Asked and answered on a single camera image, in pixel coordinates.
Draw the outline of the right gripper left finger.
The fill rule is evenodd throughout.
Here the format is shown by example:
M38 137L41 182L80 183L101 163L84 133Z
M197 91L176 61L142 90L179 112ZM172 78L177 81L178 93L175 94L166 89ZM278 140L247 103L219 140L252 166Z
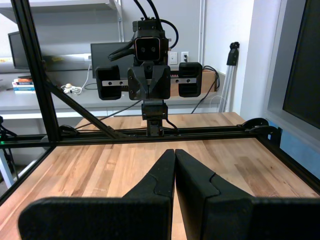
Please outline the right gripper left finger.
M169 240L175 151L166 150L123 197L47 197L19 215L23 240Z

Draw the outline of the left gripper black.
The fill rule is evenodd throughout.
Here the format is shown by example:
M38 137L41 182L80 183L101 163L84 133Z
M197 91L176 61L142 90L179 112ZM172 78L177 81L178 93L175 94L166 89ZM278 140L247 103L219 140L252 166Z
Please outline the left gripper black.
M168 65L145 62L129 67L126 79L121 79L117 65L98 67L95 71L98 95L105 101L120 99L124 88L133 101L167 100L172 85L178 88L178 96L182 98L201 94L203 67L198 62L182 62L178 71L172 71Z

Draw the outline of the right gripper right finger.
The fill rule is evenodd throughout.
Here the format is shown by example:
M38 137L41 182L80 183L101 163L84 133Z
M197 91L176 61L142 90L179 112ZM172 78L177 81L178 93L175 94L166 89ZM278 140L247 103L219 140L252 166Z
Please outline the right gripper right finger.
M189 240L318 240L318 198L254 197L182 149L176 188Z

